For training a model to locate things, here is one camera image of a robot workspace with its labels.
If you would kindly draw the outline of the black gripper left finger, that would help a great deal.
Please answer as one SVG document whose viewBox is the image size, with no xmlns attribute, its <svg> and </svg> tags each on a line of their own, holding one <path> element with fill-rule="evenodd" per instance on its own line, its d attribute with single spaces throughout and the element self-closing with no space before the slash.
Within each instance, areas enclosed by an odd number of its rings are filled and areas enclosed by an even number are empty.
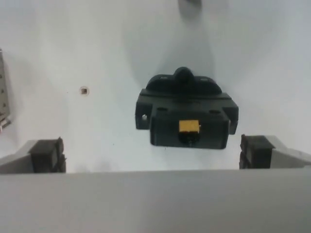
<svg viewBox="0 0 311 233">
<path fill-rule="evenodd" d="M 0 159 L 1 174 L 66 173 L 62 138 L 29 140 L 16 153 Z"/>
</svg>

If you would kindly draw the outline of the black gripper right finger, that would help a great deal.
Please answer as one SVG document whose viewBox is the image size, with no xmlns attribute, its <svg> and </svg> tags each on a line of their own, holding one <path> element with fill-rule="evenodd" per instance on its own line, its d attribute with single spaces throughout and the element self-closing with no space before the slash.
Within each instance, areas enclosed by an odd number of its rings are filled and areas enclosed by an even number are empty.
<svg viewBox="0 0 311 233">
<path fill-rule="evenodd" d="M 242 135 L 239 169 L 310 168 L 311 155 L 272 135 Z"/>
</svg>

